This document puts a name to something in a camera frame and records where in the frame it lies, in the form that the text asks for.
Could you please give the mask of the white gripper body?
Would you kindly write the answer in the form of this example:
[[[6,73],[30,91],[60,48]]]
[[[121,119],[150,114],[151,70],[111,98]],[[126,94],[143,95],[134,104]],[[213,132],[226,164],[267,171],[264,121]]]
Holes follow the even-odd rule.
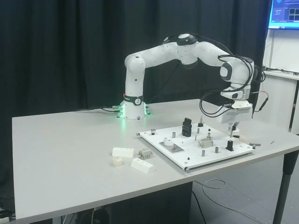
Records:
[[[250,120],[252,116],[252,107],[245,109],[222,108],[221,115],[217,121],[222,124],[236,123]]]

